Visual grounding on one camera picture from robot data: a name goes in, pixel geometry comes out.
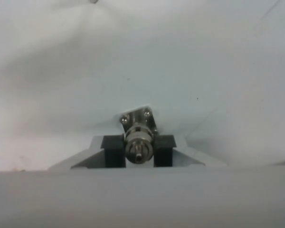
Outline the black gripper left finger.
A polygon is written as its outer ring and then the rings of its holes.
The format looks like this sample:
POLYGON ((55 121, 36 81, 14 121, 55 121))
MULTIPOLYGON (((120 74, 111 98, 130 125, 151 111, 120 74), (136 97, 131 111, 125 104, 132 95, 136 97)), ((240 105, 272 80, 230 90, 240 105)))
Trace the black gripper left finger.
POLYGON ((90 146, 50 167, 50 169, 125 168, 124 136, 94 136, 90 146))

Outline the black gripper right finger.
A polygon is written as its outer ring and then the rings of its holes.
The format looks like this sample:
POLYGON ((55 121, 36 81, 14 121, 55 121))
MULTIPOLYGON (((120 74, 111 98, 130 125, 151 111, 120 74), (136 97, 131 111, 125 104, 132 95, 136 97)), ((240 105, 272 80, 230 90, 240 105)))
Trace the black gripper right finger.
POLYGON ((177 144, 174 135, 156 135, 153 140, 154 167, 205 166, 205 163, 185 155, 176 148, 177 144))

